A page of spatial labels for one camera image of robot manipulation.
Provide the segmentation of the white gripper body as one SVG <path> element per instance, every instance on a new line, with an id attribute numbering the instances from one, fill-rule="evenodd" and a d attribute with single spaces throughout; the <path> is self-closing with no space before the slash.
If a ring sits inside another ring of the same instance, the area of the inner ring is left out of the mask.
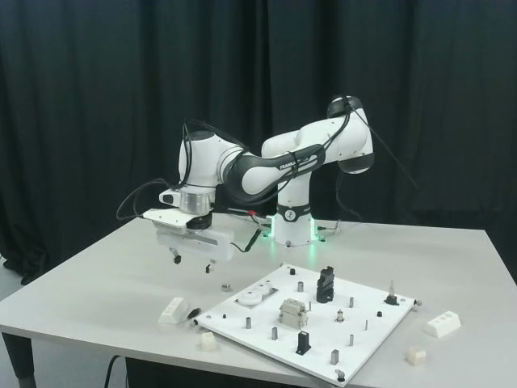
<path id="1" fill-rule="evenodd" d="M 166 229 L 157 231 L 158 243 L 168 247 L 174 255 L 203 257 L 210 260 L 232 259 L 233 239 L 234 232 L 226 228 L 188 230 L 182 235 Z"/>

